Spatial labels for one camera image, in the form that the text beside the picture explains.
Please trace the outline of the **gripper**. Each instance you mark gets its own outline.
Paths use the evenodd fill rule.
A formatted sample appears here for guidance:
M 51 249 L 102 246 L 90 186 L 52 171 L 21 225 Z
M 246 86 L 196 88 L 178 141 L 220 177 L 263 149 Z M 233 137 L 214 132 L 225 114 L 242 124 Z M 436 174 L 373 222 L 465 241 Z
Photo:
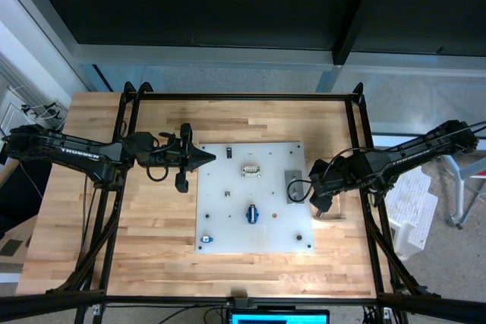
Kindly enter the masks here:
M 166 170 L 177 168 L 175 188 L 178 192 L 188 192 L 186 173 L 189 170 L 189 159 L 191 157 L 190 146 L 193 137 L 191 125 L 189 123 L 182 124 L 179 137 L 167 132 L 161 132 L 159 135 L 167 139 L 166 145 L 162 147 L 163 151 L 159 155 L 163 167 Z M 195 145 L 192 146 L 192 156 L 194 156 L 192 159 L 193 171 L 216 160 L 214 154 L 207 152 L 204 147 L 200 149 Z
M 312 189 L 309 201 L 317 209 L 316 217 L 323 218 L 330 210 L 333 198 L 342 192 L 342 176 L 330 163 L 318 159 L 314 162 L 308 177 Z

